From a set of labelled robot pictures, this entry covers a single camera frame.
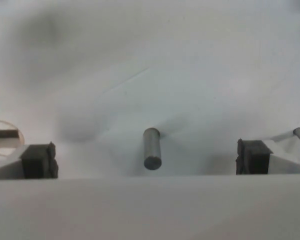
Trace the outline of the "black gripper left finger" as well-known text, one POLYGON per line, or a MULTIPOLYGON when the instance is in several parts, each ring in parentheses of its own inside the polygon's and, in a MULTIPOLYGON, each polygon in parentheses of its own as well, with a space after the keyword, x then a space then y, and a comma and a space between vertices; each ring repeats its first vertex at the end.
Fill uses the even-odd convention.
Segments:
POLYGON ((0 179, 57 179, 58 176, 53 142, 23 145, 0 160, 0 179))

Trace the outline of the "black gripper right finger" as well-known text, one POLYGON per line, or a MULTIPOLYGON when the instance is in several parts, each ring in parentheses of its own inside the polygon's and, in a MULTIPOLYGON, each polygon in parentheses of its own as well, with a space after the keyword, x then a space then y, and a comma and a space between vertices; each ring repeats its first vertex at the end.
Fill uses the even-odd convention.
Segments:
POLYGON ((237 175, 300 174, 300 159, 273 140, 237 141, 237 175))

